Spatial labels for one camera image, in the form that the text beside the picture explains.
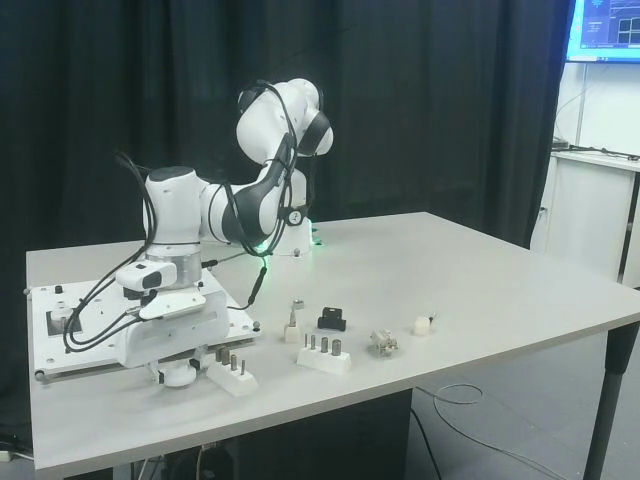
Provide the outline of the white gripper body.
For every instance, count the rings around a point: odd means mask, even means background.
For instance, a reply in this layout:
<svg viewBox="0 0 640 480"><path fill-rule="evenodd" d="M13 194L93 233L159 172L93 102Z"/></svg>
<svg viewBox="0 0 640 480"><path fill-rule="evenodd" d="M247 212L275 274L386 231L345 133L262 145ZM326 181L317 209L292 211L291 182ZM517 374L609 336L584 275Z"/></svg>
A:
<svg viewBox="0 0 640 480"><path fill-rule="evenodd" d="M160 292L139 311L138 323L117 339L117 361L134 368L227 336L227 296L222 290L203 294L196 287Z"/></svg>

